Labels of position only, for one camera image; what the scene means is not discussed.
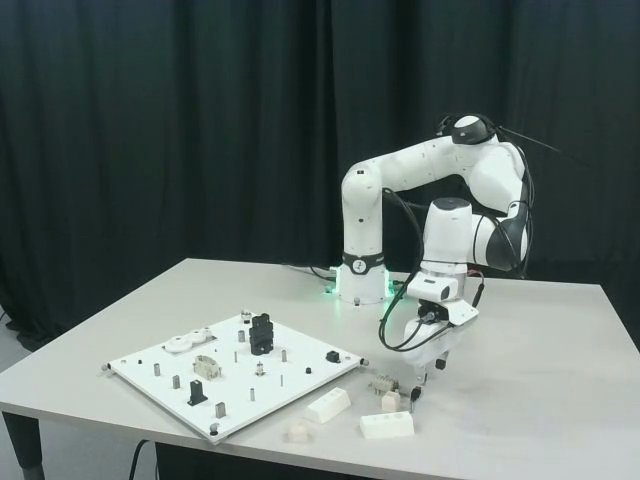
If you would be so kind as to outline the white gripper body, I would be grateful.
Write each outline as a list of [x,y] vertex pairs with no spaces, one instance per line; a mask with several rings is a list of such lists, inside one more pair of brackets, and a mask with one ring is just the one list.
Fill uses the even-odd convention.
[[450,326],[446,321],[423,323],[414,319],[405,326],[404,340],[407,340],[417,327],[417,334],[403,347],[402,358],[416,373],[423,374],[428,364],[442,357],[459,343],[463,327]]

